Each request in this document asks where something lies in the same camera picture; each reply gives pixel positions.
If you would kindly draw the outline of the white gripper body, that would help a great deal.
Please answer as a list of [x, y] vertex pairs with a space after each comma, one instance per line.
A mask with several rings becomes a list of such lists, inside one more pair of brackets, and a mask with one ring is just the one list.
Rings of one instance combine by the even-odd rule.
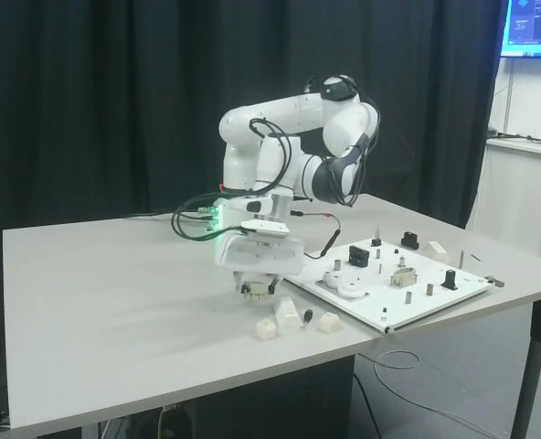
[[232, 272], [298, 274], [303, 268], [303, 241], [292, 237], [264, 241], [229, 232], [216, 248], [217, 265]]

